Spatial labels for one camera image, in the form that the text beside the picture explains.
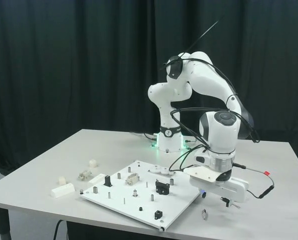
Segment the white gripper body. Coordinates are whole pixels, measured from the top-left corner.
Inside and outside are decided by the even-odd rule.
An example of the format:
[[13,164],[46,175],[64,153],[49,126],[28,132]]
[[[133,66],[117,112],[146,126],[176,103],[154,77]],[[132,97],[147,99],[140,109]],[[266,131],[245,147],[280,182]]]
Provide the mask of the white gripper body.
[[191,176],[190,184],[199,190],[213,193],[238,203],[245,201],[247,190],[249,189],[249,183],[247,181],[236,177],[231,177],[228,181],[224,182],[208,182]]

